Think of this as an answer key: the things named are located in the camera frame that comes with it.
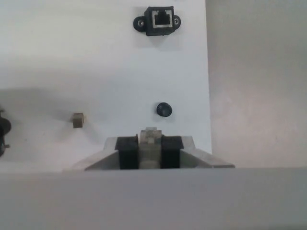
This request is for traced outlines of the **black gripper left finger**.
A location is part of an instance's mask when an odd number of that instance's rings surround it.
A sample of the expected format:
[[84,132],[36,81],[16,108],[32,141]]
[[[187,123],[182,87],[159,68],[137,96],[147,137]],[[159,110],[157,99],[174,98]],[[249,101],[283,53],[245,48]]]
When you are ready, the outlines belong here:
[[65,171],[136,170],[139,168],[139,138],[107,138],[102,151],[64,169]]

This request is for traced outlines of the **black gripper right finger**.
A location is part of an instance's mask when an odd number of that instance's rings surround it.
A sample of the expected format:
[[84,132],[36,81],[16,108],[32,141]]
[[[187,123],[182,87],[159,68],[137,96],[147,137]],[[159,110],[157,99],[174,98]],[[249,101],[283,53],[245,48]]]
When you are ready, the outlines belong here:
[[204,150],[196,148],[192,136],[162,136],[162,169],[235,168]]

